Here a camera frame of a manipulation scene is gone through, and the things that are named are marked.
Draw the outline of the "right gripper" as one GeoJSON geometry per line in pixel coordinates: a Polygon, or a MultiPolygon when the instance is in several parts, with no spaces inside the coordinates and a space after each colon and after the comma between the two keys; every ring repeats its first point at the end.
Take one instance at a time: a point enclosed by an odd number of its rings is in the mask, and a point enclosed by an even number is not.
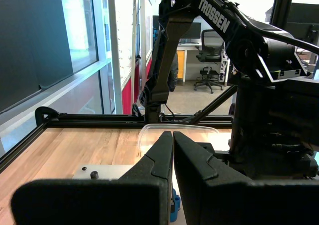
{"type": "Polygon", "coordinates": [[[228,152],[215,157],[252,179],[312,176],[312,151],[279,132],[235,131],[228,152]]]}

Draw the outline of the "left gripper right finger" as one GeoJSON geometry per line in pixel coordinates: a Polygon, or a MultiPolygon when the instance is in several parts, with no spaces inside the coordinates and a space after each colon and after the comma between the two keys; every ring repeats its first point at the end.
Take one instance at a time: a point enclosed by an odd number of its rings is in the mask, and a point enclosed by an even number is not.
{"type": "Polygon", "coordinates": [[[316,225],[316,180],[252,180],[181,132],[174,166],[189,225],[316,225]]]}

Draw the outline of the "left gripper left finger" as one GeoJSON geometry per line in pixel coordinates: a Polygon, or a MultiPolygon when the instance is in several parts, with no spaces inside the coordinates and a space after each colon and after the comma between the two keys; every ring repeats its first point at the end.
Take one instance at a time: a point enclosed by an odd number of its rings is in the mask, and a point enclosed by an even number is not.
{"type": "Polygon", "coordinates": [[[11,199],[18,225],[167,225],[172,198],[173,136],[164,132],[117,180],[45,179],[11,199]]]}

